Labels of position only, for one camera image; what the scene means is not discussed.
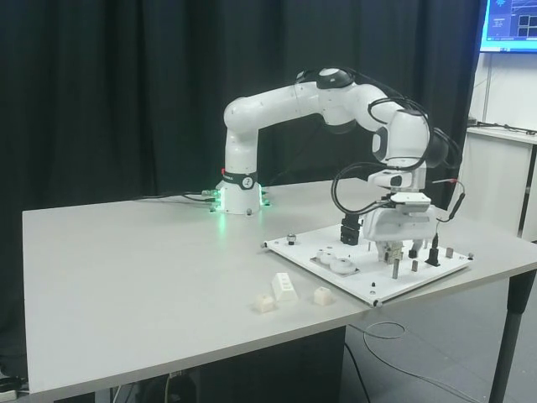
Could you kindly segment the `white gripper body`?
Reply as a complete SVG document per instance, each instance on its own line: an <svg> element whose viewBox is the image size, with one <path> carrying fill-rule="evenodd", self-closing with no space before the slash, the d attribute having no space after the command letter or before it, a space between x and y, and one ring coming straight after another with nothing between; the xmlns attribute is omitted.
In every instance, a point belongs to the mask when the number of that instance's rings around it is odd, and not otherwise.
<svg viewBox="0 0 537 403"><path fill-rule="evenodd" d="M435 235L435 208L424 212L401 212L395 208L379 208L363 219L363 237L372 242L397 242L431 239Z"/></svg>

